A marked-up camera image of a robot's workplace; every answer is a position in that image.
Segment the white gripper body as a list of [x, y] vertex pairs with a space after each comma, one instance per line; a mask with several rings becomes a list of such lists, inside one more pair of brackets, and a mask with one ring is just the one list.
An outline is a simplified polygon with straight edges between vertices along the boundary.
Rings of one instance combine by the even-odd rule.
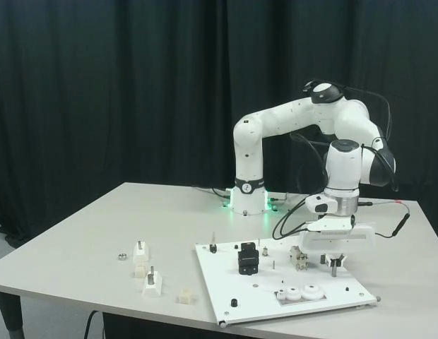
[[374, 229], [366, 224], [336, 230], [309, 226], [300, 235], [299, 247], [304, 253], [360, 253], [370, 251], [375, 238]]

